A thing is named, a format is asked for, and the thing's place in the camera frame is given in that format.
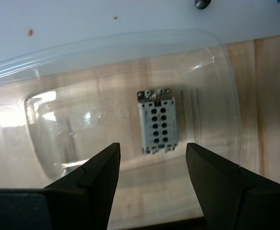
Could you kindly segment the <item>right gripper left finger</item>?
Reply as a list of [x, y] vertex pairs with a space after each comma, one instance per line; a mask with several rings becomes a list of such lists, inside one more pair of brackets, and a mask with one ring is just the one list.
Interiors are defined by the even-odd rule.
[[119, 167], [112, 143], [42, 189], [0, 189], [0, 230], [107, 229]]

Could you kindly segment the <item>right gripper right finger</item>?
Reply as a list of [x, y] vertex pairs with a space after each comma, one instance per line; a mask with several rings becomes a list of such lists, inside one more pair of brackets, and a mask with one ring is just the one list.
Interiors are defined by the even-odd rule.
[[210, 230], [280, 230], [280, 184], [188, 143], [189, 177]]

